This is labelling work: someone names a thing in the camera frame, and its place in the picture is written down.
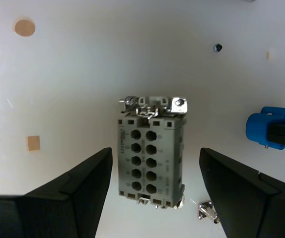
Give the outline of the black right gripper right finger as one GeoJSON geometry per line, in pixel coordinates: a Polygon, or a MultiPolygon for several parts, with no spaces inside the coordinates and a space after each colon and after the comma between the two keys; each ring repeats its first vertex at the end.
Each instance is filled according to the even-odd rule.
{"type": "Polygon", "coordinates": [[[210,148],[199,166],[228,238],[285,238],[285,182],[210,148]]]}

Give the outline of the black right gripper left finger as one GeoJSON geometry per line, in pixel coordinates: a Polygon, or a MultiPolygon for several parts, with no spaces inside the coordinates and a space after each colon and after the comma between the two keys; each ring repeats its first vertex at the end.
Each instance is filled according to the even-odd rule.
{"type": "Polygon", "coordinates": [[[0,195],[0,238],[93,238],[110,185],[104,148],[25,195],[0,195]]]}

